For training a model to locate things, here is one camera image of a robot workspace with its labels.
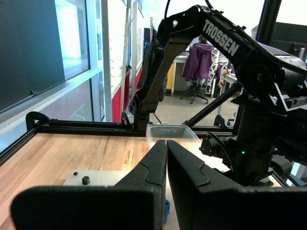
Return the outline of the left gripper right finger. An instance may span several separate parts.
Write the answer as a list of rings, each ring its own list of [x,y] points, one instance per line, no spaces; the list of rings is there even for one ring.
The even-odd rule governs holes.
[[[304,187],[243,187],[173,140],[168,178],[182,230],[304,230]]]

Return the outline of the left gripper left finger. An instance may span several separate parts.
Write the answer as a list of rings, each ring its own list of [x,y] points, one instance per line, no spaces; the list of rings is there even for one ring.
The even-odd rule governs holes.
[[[114,186],[37,186],[18,194],[11,218],[18,230],[161,230],[167,147],[157,141]]]

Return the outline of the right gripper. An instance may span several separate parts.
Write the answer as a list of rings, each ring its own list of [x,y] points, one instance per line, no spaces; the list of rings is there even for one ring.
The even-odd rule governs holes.
[[[235,163],[238,183],[242,186],[259,185],[261,180],[273,173],[285,178],[292,170],[292,162],[280,155],[238,155]]]

